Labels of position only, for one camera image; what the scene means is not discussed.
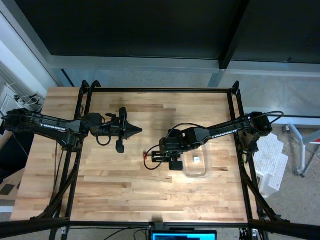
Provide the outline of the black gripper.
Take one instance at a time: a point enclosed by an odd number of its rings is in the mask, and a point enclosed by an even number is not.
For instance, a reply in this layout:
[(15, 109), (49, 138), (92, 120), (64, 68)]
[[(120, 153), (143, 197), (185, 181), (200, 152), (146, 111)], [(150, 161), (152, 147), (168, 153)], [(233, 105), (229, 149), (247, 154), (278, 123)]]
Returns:
[(107, 146), (111, 143), (112, 137), (118, 137), (116, 141), (115, 149), (119, 154), (125, 152), (125, 146), (123, 144), (124, 138), (130, 138), (142, 132), (140, 127), (130, 124), (127, 120), (127, 110), (125, 107), (119, 109), (119, 116), (115, 114), (106, 113), (107, 117), (110, 117), (110, 121), (106, 123), (106, 130), (108, 136), (108, 142), (104, 144)]
[(180, 160), (182, 150), (179, 139), (176, 137), (161, 138), (159, 152), (163, 163), (168, 163), (170, 171), (182, 171), (183, 162)]

